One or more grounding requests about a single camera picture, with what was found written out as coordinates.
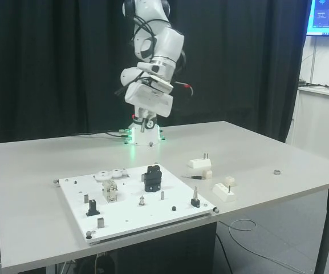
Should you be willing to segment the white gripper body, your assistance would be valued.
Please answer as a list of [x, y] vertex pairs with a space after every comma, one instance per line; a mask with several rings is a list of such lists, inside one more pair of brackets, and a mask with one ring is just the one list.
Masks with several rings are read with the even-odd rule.
[[131, 83], [125, 93], [125, 101], [157, 115], [168, 117], [172, 110], [173, 97], [142, 83]]

